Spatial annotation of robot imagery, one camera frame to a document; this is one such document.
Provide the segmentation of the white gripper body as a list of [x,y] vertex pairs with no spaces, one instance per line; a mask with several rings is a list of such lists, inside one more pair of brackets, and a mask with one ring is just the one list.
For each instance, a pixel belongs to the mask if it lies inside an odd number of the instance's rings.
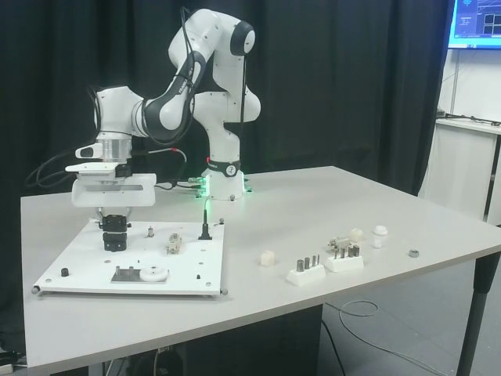
[[75,207],[148,207],[155,204],[155,174],[134,174],[112,180],[84,179],[74,182]]

